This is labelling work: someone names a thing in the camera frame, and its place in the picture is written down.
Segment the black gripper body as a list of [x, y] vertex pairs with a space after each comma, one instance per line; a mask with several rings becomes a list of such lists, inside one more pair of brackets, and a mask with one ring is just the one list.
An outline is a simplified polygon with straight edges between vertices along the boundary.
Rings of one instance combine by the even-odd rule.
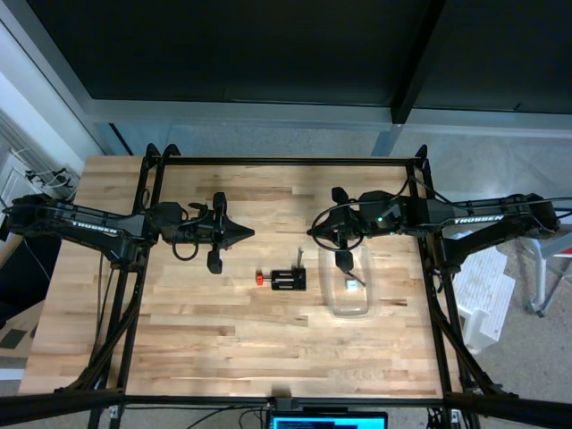
[[341, 187], [332, 189], [332, 199], [338, 209], [332, 212], [334, 220], [334, 243], [340, 249], [336, 252], [336, 266], [343, 272], [351, 272], [354, 269], [354, 260], [349, 251], [350, 242], [360, 243], [363, 235], [360, 230], [358, 215], [350, 206], [352, 199]]
[[227, 201], [223, 192], [216, 192], [213, 197], [213, 208], [206, 213], [206, 219], [197, 228], [198, 244], [210, 244], [207, 253], [206, 266], [210, 273], [221, 273], [223, 261], [220, 252], [223, 249], [224, 218]]

